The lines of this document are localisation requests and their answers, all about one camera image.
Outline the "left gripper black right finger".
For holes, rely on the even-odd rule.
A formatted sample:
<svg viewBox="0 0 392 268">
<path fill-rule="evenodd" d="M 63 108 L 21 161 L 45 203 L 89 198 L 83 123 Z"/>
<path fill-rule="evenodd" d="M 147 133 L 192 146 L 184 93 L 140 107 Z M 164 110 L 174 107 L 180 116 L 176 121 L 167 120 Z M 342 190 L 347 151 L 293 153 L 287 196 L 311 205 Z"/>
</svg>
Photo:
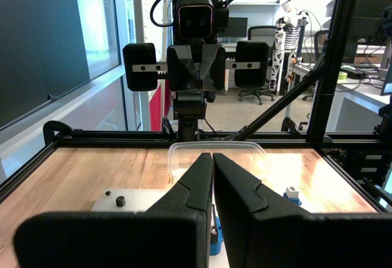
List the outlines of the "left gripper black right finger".
<svg viewBox="0 0 392 268">
<path fill-rule="evenodd" d="M 390 267 L 389 213 L 310 213 L 221 153 L 214 198 L 231 267 Z"/>
</svg>

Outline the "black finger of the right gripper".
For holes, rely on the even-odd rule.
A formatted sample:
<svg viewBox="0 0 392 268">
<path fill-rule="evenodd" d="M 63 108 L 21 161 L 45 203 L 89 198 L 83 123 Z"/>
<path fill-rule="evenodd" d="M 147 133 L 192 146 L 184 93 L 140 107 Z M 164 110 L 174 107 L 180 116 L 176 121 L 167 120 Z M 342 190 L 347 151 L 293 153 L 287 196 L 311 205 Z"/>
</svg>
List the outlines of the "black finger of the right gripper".
<svg viewBox="0 0 392 268">
<path fill-rule="evenodd" d="M 201 91 L 200 79 L 189 45 L 167 49 L 167 73 L 172 91 Z"/>
<path fill-rule="evenodd" d="M 203 46 L 200 65 L 203 91 L 220 91 L 225 88 L 225 61 L 225 48 L 222 44 Z"/>
</svg>

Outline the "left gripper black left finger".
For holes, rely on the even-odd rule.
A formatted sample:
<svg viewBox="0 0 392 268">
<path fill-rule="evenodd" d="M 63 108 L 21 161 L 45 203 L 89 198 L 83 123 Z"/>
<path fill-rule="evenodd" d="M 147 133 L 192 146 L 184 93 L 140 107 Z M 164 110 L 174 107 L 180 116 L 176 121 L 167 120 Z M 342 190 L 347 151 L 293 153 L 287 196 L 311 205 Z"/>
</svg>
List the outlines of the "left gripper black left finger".
<svg viewBox="0 0 392 268">
<path fill-rule="evenodd" d="M 148 210 L 47 212 L 17 228 L 21 267 L 207 267 L 213 160 L 201 154 Z"/>
</svg>

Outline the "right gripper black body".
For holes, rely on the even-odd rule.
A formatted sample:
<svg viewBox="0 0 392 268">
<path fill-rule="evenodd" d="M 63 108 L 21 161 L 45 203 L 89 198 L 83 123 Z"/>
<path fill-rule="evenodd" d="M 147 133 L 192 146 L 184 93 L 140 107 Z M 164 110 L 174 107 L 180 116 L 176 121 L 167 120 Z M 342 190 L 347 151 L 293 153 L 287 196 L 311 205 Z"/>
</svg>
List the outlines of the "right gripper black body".
<svg viewBox="0 0 392 268">
<path fill-rule="evenodd" d="M 200 79 L 202 48 L 190 46 Z M 265 84 L 270 48 L 260 41 L 240 41 L 234 52 L 225 51 L 225 68 L 235 72 L 235 85 L 242 88 L 261 87 Z M 159 80 L 168 80 L 167 60 L 156 60 L 156 49 L 152 43 L 128 44 L 123 48 L 127 86 L 132 91 L 152 91 Z"/>
</svg>

